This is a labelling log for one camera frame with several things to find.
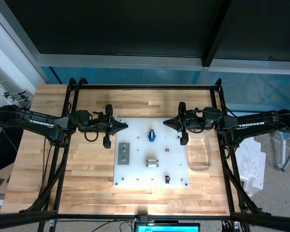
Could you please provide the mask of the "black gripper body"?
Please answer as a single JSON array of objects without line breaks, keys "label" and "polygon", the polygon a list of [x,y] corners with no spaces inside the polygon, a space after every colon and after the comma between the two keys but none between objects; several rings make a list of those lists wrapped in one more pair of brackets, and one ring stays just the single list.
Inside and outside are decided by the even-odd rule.
[{"label": "black gripper body", "polygon": [[96,131],[104,132],[105,136],[103,138],[103,146],[104,148],[111,147],[110,135],[111,135],[111,117],[113,116],[113,108],[111,104],[106,105],[105,114],[99,116],[101,122],[96,126]]},{"label": "black gripper body", "polygon": [[181,145],[187,145],[189,141],[189,134],[187,131],[197,134],[203,131],[203,121],[197,116],[197,108],[195,110],[186,110],[184,102],[179,103],[179,131],[182,134],[180,138]]}]

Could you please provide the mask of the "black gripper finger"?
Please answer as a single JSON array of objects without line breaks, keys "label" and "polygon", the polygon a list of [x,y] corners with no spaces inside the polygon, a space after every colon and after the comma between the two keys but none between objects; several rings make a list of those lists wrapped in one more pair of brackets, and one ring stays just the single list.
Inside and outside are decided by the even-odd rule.
[{"label": "black gripper finger", "polygon": [[165,120],[163,123],[180,123],[180,121],[181,121],[181,117],[180,115],[177,115],[176,117]]},{"label": "black gripper finger", "polygon": [[128,126],[112,126],[112,135],[118,133],[121,130],[127,129]]},{"label": "black gripper finger", "polygon": [[112,118],[112,126],[128,126],[125,122],[117,121],[114,117]]},{"label": "black gripper finger", "polygon": [[165,126],[177,131],[177,132],[181,132],[181,124],[178,123],[163,123]]}]

